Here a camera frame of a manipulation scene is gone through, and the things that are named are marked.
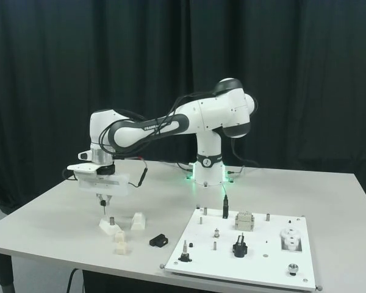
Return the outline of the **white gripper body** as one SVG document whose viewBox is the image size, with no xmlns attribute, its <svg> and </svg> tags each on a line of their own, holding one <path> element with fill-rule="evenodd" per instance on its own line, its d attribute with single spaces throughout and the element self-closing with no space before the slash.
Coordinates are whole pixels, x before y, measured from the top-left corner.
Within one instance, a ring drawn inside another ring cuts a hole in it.
<svg viewBox="0 0 366 293">
<path fill-rule="evenodd" d="M 126 196 L 128 194 L 128 174 L 98 175 L 96 172 L 74 172 L 74 174 L 80 190 L 111 196 Z"/>
</svg>

